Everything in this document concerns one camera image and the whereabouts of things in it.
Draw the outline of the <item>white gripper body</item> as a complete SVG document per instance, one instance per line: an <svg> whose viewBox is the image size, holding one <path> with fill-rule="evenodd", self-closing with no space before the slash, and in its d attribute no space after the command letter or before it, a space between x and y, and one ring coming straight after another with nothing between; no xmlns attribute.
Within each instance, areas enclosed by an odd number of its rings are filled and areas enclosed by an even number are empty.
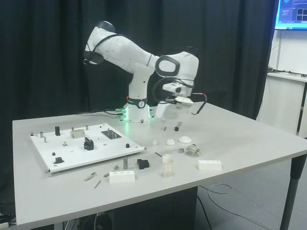
<svg viewBox="0 0 307 230"><path fill-rule="evenodd" d="M188 121L192 102L166 103L160 102L156 108L155 116L161 120Z"/></svg>

